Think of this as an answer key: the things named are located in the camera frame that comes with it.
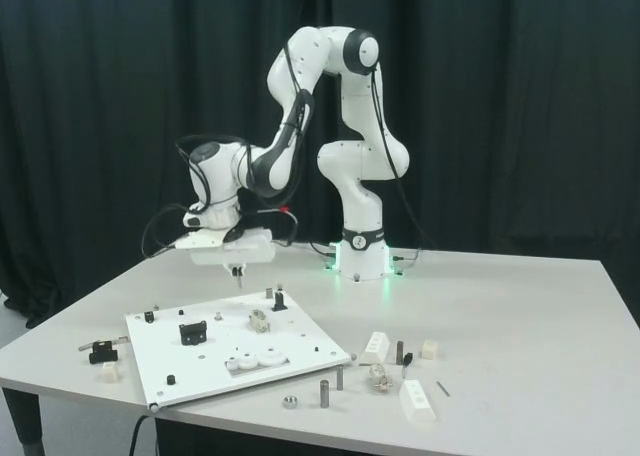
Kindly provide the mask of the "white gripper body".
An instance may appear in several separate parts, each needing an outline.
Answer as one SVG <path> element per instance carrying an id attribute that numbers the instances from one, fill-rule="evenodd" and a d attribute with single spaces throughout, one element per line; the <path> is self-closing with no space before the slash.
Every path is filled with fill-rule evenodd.
<path id="1" fill-rule="evenodd" d="M 272 244 L 268 244 L 263 247 L 240 249 L 224 249 L 223 247 L 204 248 L 190 250 L 189 255 L 196 265 L 236 266 L 254 263 L 268 263 L 275 257 L 275 247 Z"/>

